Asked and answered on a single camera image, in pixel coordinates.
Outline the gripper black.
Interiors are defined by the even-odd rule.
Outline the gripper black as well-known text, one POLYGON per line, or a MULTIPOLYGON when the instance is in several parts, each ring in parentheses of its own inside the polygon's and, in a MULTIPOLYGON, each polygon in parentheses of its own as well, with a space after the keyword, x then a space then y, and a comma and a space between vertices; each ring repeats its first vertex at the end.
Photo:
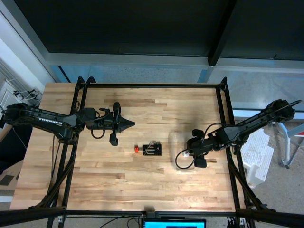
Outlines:
POLYGON ((113 111, 104 119, 104 128, 112 130, 109 142, 111 145, 118 145, 117 133, 135 126, 135 122, 123 118, 121 115, 121 106, 118 102, 113 104, 113 111))
POLYGON ((187 141, 187 154, 195 157, 194 166, 197 168, 206 168, 207 161, 205 155, 213 150, 215 141, 214 138, 205 139, 205 134, 202 130, 194 129, 191 138, 187 141))

